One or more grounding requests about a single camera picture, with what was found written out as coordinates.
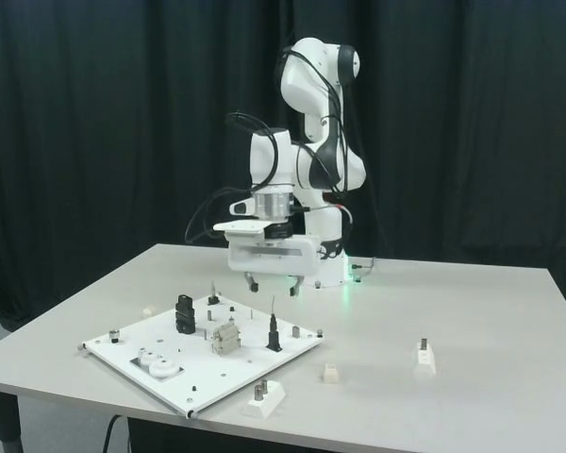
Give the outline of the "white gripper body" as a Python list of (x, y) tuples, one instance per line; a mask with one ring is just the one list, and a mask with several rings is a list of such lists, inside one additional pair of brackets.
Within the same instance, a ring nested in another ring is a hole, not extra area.
[(259, 241), (234, 238), (228, 246), (228, 265), (238, 272), (307, 277), (319, 267), (318, 241), (311, 236)]

